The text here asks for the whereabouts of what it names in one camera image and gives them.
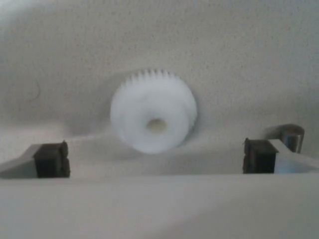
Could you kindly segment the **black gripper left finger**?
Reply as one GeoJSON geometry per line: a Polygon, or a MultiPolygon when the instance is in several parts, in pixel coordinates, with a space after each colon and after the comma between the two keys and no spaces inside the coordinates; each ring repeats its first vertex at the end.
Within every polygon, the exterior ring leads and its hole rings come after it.
{"type": "Polygon", "coordinates": [[[69,178],[69,148],[65,141],[32,144],[18,158],[0,164],[1,179],[69,178]]]}

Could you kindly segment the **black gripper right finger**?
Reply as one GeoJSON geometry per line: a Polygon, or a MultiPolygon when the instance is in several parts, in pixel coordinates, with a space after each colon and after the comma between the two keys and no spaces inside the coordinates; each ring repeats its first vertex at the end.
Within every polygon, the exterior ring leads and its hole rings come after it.
{"type": "Polygon", "coordinates": [[[318,173],[319,161],[290,151],[279,139],[245,139],[244,174],[318,173]]]}

